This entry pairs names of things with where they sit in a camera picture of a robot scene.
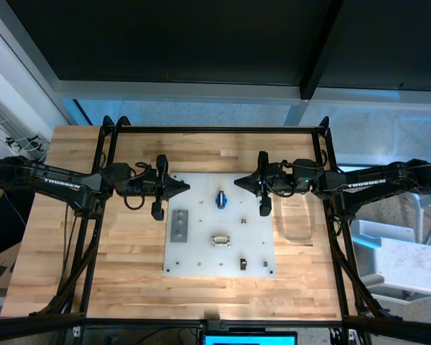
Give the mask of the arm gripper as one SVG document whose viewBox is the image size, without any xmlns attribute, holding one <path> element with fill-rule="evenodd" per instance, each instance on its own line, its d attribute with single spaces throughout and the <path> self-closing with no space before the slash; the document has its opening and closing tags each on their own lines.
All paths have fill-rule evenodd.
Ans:
<svg viewBox="0 0 431 345">
<path fill-rule="evenodd" d="M 234 185 L 260 197 L 259 214 L 266 217 L 272 211 L 272 199 L 269 194 L 289 198 L 294 195 L 295 187 L 292 177 L 283 171 L 283 164 L 270 163 L 267 152 L 259 152 L 257 165 L 258 171 L 234 180 Z"/>
<path fill-rule="evenodd" d="M 168 160 L 165 155 L 158 155 L 156 167 L 152 168 L 145 162 L 137 162 L 135 167 L 142 169 L 139 174 L 130 178 L 126 184 L 126 197 L 140 196 L 141 203 L 138 206 L 130 206 L 126 203 L 129 210 L 138 211 L 145 204 L 146 197 L 155 197 L 152 203 L 151 215 L 156 221 L 164 220 L 164 209 L 162 202 L 164 200 L 164 188 L 166 188 L 166 199 L 171 199 L 190 189 L 190 185 L 184 180 L 177 180 L 168 173 Z"/>
</svg>

